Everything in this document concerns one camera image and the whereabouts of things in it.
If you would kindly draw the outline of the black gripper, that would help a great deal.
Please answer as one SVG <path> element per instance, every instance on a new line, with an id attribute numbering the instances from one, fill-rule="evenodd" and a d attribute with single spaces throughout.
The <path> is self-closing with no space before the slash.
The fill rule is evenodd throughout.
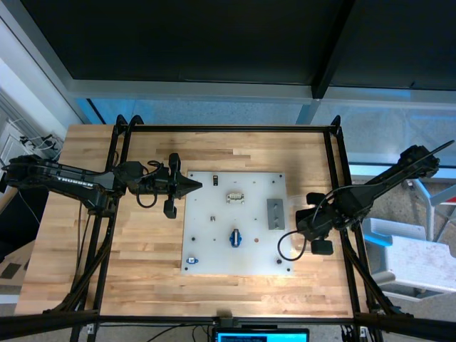
<path id="1" fill-rule="evenodd" d="M 202 188 L 201 182 L 185 177 L 181 174 L 180 168 L 179 155 L 172 153 L 169 156 L 168 167 L 159 171 L 157 176 L 157 193 L 167 196 L 163 212 L 168 219 L 175 219 L 177 216 L 176 199 L 180 200 L 189 193 Z"/>
<path id="2" fill-rule="evenodd" d="M 315 207 L 311 213 L 309 230 L 312 232 L 311 253 L 315 255 L 332 255 L 332 242 L 327 240 L 328 233 L 331 230 L 330 221 L 323 219 L 323 209 L 327 205 L 327 195 L 317 192 L 310 192 L 306 199 L 309 204 L 314 204 Z"/>

